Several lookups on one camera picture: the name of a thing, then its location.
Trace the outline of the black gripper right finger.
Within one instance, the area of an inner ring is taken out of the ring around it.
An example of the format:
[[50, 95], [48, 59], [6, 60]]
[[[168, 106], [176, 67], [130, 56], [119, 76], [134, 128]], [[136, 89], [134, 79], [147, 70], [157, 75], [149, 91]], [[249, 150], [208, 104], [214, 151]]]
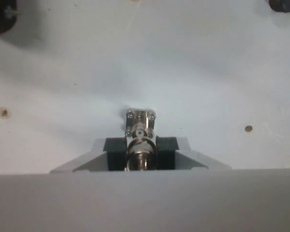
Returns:
[[190, 147], [186, 137], [157, 137], [157, 170], [226, 171], [231, 166]]

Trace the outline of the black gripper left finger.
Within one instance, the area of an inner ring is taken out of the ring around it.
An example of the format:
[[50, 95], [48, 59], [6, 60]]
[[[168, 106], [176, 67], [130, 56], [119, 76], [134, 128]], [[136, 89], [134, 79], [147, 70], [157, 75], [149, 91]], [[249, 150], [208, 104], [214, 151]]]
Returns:
[[107, 172], [123, 171], [126, 167], [126, 140], [124, 138], [100, 138], [93, 148], [54, 169], [51, 173], [78, 171]]

